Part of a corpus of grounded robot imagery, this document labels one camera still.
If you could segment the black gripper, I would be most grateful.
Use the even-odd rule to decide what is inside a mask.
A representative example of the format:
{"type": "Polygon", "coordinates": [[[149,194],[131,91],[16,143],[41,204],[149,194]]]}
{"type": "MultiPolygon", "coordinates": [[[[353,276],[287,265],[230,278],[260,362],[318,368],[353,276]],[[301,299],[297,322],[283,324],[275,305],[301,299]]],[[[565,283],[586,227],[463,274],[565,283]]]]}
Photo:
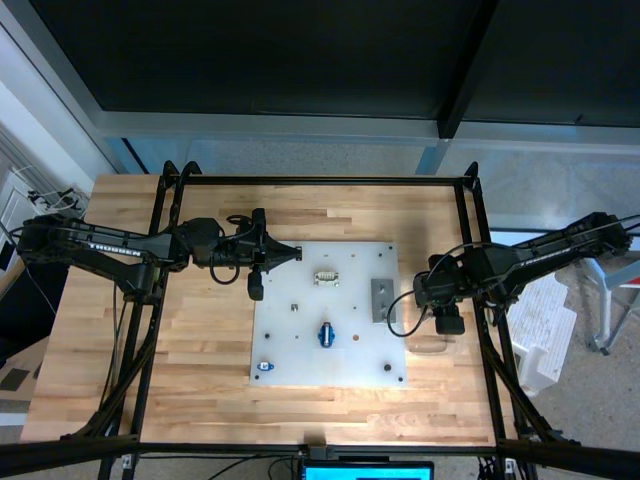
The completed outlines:
{"type": "Polygon", "coordinates": [[[241,266],[250,269],[247,290],[251,300],[262,301],[264,287],[262,272],[271,270],[289,261],[302,260],[302,248],[290,246],[266,235],[266,214],[263,208],[252,211],[251,226],[237,240],[241,266]]]}
{"type": "Polygon", "coordinates": [[[465,298],[468,282],[459,273],[420,272],[413,279],[415,302],[435,318],[438,335],[462,335],[464,319],[457,304],[465,298]]]}

